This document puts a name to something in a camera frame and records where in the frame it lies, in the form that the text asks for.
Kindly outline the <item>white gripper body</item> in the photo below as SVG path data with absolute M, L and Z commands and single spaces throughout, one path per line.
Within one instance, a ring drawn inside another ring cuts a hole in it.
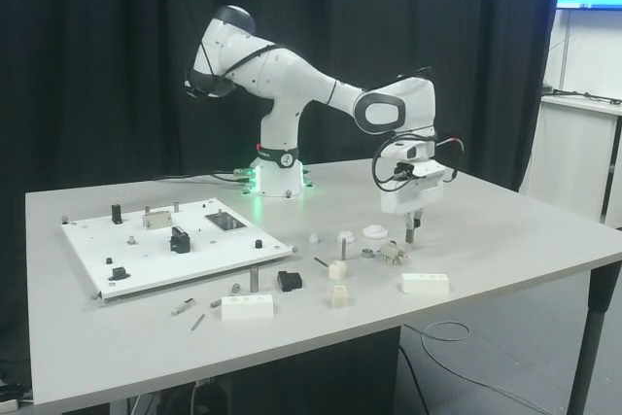
M 427 176 L 398 173 L 381 182 L 381 210 L 392 215 L 404 215 L 422 210 L 440 200 L 443 195 L 443 173 Z

